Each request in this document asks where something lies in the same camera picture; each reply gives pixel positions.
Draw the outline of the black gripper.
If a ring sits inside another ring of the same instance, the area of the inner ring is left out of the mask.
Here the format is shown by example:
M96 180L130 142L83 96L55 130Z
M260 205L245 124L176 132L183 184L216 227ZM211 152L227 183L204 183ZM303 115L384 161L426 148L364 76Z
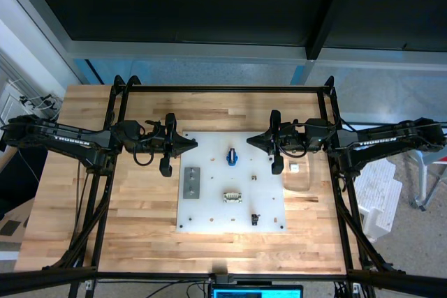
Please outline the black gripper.
M273 110L270 115L270 129L259 135L249 137L247 143L266 154L273 155L272 174L280 175L284 169L284 157L281 155L282 147L290 136L290 128L282 129L280 111Z
M176 118L173 113L168 113L165 118L165 136L163 140L163 158L160 160L159 170L163 177L172 176L172 166L170 165L170 157L173 152L174 132L176 130ZM175 134L175 143L179 146L175 147L175 157L181 156L186 151L198 147L195 140Z

